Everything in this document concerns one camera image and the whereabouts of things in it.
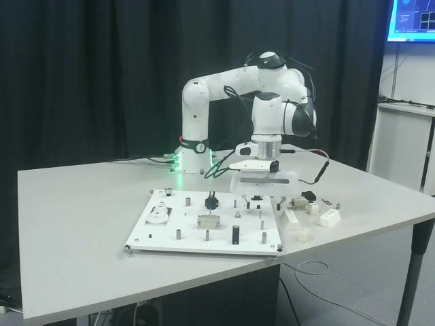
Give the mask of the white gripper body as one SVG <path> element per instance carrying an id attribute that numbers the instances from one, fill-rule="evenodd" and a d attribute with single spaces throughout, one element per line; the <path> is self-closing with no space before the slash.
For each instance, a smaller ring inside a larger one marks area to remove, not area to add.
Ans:
<path id="1" fill-rule="evenodd" d="M 294 197 L 299 193 L 299 170 L 276 173 L 237 172 L 232 176 L 230 191 L 246 196 Z"/>

